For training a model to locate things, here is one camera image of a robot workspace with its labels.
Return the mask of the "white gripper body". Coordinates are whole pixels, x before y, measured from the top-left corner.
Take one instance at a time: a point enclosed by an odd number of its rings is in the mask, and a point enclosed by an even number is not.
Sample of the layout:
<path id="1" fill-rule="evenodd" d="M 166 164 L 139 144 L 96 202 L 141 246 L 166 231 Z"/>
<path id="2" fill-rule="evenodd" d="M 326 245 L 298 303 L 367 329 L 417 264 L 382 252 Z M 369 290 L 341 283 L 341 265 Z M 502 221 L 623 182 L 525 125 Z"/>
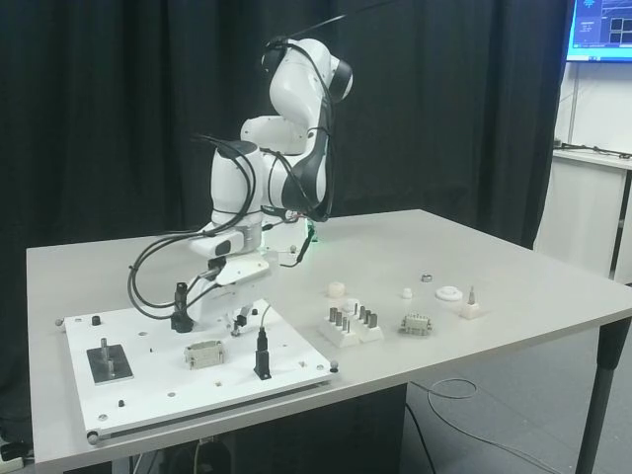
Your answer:
<path id="1" fill-rule="evenodd" d="M 249 307 L 249 317 L 255 303 L 270 292 L 268 280 L 232 283 L 218 286 L 209 280 L 201 280 L 187 296 L 188 315 L 202 325 L 214 324 L 218 319 L 226 322 L 226 314 L 236 316 L 243 306 Z"/>

